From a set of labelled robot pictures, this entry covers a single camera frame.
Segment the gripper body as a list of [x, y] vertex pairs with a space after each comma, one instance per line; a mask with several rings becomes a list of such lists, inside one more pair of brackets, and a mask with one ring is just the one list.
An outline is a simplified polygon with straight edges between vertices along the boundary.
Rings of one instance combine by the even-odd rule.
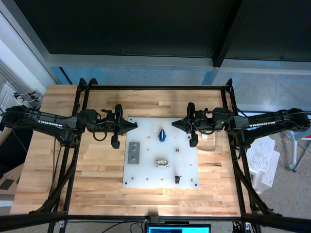
[[101, 112], [106, 113], [106, 117], [103, 118], [99, 127], [105, 134], [113, 133], [111, 137], [111, 146], [114, 149], [120, 148], [119, 135], [121, 135], [121, 119], [123, 114], [123, 109], [120, 104], [115, 106], [115, 112], [112, 110], [101, 109]]
[[206, 116], [206, 111], [196, 111], [195, 104], [189, 102], [187, 106], [188, 129], [187, 134], [190, 134], [190, 147], [194, 148], [199, 143], [197, 132], [203, 135], [214, 133], [213, 123]]

